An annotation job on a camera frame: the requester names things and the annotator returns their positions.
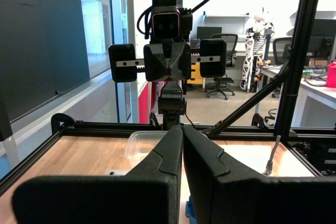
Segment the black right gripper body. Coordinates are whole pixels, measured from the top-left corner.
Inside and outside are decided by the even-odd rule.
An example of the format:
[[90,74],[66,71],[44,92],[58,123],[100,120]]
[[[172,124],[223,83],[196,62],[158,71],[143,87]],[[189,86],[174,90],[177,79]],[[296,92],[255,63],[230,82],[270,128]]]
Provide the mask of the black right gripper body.
[[[169,77],[169,59],[172,44],[189,43],[183,41],[161,44],[168,68],[168,78],[165,81],[184,81],[172,80]],[[226,50],[227,43],[221,38],[201,40],[199,48],[191,48],[191,75],[192,64],[199,63],[201,77],[222,77],[226,70]],[[138,73],[145,73],[144,52],[143,58],[137,58],[133,44],[112,45],[108,52],[114,82],[133,82],[137,79]]]

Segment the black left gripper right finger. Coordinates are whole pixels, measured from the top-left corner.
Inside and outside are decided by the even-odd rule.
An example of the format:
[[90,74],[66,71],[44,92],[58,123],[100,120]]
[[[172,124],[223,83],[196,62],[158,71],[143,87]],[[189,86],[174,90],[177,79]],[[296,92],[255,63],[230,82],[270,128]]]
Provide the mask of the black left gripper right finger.
[[198,223],[335,223],[333,177],[267,177],[191,126],[183,155]]

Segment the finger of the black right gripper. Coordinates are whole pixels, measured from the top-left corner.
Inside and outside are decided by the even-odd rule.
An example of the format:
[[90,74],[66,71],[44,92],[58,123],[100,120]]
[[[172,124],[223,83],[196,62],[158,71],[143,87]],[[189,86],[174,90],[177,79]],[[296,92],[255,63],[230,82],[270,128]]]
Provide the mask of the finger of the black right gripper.
[[169,59],[169,77],[172,80],[191,78],[191,48],[189,44],[172,44]]
[[148,44],[143,51],[146,80],[165,81],[168,78],[168,68],[162,45]]

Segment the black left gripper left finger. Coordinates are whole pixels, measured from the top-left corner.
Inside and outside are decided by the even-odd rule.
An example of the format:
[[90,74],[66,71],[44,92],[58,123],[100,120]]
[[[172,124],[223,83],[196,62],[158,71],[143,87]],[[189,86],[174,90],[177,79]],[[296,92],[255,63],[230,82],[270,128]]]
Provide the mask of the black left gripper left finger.
[[123,176],[40,176],[12,196],[18,223],[178,223],[183,132],[173,126]]

